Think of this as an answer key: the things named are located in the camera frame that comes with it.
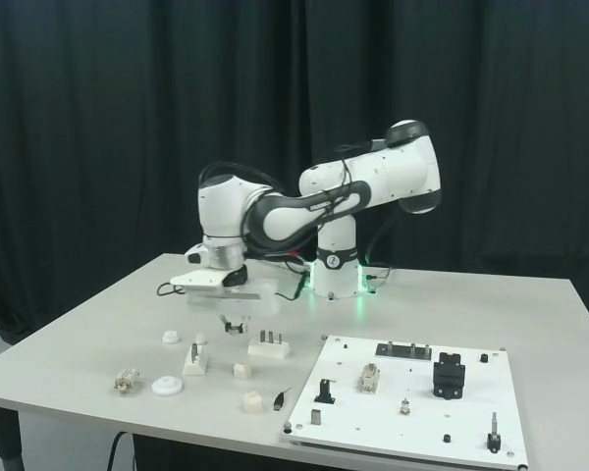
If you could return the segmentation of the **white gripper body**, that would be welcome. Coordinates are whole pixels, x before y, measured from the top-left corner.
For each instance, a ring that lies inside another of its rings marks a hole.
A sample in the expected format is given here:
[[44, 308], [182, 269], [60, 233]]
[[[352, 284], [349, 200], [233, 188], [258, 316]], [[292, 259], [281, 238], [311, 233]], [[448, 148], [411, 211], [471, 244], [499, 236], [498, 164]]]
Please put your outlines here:
[[270, 317], [279, 311], [275, 280], [253, 280], [236, 287], [187, 286], [188, 303], [230, 317]]

